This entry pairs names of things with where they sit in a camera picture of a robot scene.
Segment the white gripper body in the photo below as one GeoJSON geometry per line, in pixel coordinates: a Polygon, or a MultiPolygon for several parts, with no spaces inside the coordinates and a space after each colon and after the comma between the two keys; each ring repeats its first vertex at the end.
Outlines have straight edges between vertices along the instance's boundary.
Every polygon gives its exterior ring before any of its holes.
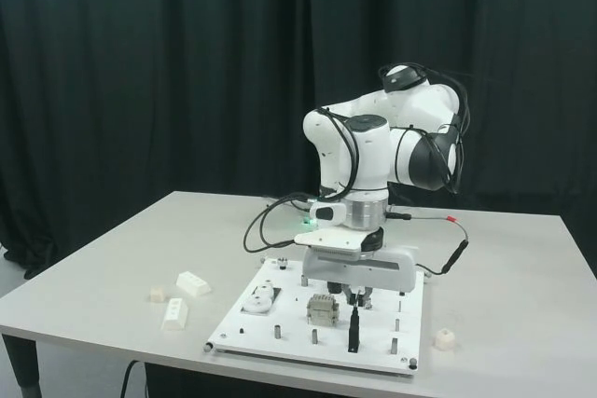
{"type": "Polygon", "coordinates": [[[302,272],[313,280],[410,293],[416,286],[414,248],[385,247],[357,260],[308,249],[302,272]]]}

